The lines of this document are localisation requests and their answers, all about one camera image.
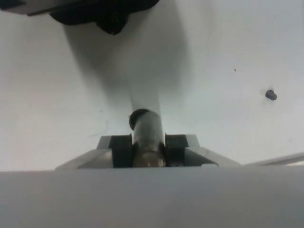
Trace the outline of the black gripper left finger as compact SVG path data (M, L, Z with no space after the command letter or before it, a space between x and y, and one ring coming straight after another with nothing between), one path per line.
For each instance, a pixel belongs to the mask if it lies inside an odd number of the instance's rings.
M102 136L80 169L132 167L132 135Z

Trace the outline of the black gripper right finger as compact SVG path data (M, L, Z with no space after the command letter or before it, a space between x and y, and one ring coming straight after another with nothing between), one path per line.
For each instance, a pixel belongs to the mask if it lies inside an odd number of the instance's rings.
M199 141L195 134L166 134L165 159L167 167L201 167L218 164L198 153Z

